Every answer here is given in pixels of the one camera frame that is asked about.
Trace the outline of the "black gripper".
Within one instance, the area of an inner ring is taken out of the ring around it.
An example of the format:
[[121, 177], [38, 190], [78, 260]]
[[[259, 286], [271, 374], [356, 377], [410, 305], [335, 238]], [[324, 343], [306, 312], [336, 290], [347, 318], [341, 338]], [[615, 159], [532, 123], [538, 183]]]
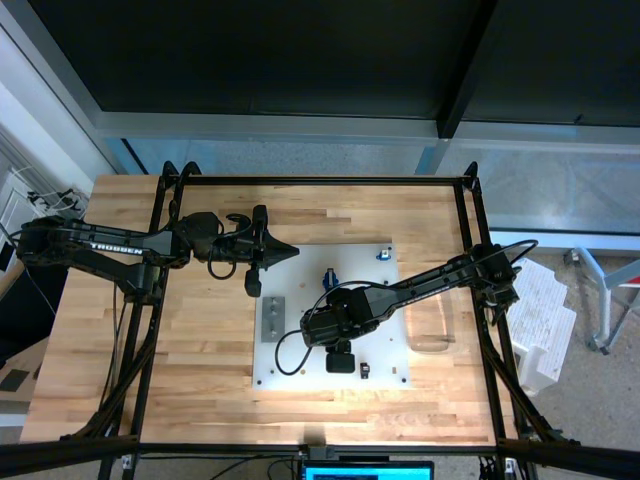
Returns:
[[309, 309], [301, 319], [301, 332], [308, 348], [323, 348], [328, 373], [354, 373], [351, 340], [358, 336], [360, 319], [345, 306]]
[[259, 296], [262, 284], [259, 269], [267, 271], [276, 264], [299, 255], [297, 247], [277, 240], [267, 231], [268, 214], [265, 205], [253, 208], [252, 218], [245, 214], [231, 213], [226, 219], [236, 224], [233, 231], [223, 227], [214, 239], [214, 261], [228, 263], [231, 270], [226, 275], [214, 274], [216, 280], [228, 280], [236, 272], [238, 264], [247, 264], [244, 288], [249, 296]]

